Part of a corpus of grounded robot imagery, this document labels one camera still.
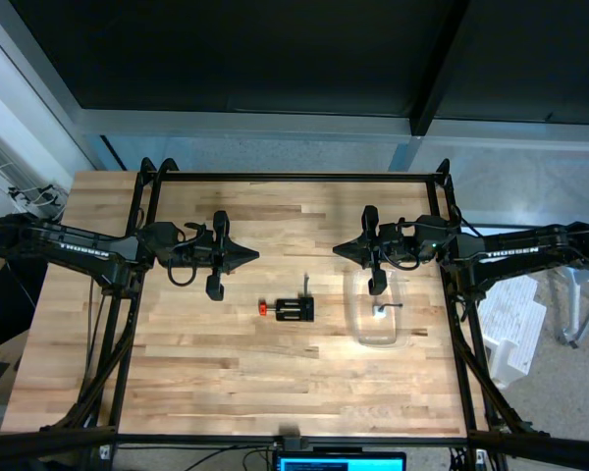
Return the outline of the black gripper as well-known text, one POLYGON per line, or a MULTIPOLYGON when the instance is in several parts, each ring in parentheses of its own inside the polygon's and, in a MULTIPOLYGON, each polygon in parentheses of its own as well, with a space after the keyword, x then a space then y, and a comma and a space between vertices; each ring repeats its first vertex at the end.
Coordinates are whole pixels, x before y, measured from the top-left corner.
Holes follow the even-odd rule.
POLYGON ((195 255, 200 266, 211 269, 206 279, 206 293, 211 300, 224 298, 224 286, 221 276, 224 272, 231 273, 240 266, 259 258, 259 252, 232 241, 229 237, 229 218, 227 213, 219 210, 214 213, 213 230, 206 231, 196 244, 195 255))
POLYGON ((396 224, 379 225, 378 209, 366 205, 362 214, 363 233, 353 240, 333 247, 333 253, 356 263, 362 269, 371 270, 369 293, 380 295, 387 287, 387 275, 381 268, 383 262, 394 268, 399 262, 394 258, 399 247, 399 229, 396 224))

